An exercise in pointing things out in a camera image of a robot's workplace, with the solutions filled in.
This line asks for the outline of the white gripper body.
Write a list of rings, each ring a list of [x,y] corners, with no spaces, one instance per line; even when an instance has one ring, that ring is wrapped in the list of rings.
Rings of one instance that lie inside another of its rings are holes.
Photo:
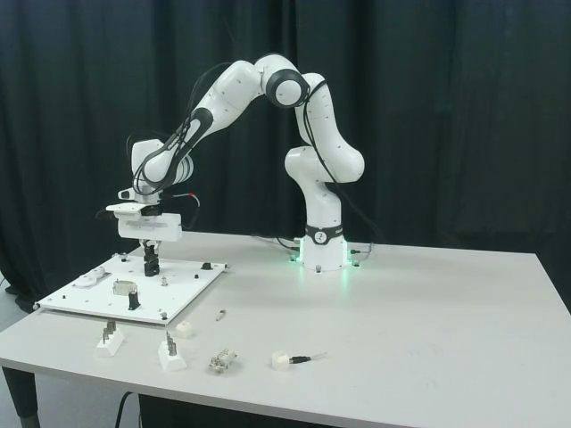
[[[123,238],[181,238],[181,217],[172,213],[123,217],[118,219],[118,232]]]

